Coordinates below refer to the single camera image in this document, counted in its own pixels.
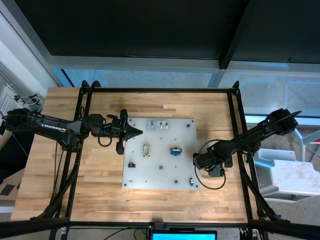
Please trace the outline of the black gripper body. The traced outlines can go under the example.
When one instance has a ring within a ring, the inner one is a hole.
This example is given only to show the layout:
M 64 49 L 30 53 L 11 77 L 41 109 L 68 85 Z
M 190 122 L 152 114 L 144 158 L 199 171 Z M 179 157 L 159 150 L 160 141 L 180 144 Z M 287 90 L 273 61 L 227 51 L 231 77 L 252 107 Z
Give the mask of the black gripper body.
M 103 124 L 101 128 L 101 137 L 109 138 L 108 144 L 101 144 L 102 147 L 106 148 L 112 144 L 114 138 L 118 138 L 118 142 L 116 143 L 115 150 L 117 154 L 123 155 L 125 152 L 124 148 L 124 140 L 126 136 L 126 127 L 128 123 L 128 112 L 126 109 L 122 109 L 120 111 L 120 117 L 117 117 L 113 114 L 108 114 L 107 118 L 111 119 L 111 122 Z
M 224 168 L 231 168 L 233 166 L 233 160 L 229 159 L 224 163 L 216 166 L 210 166 L 207 168 L 208 175 L 212 178 L 223 177 L 225 174 Z

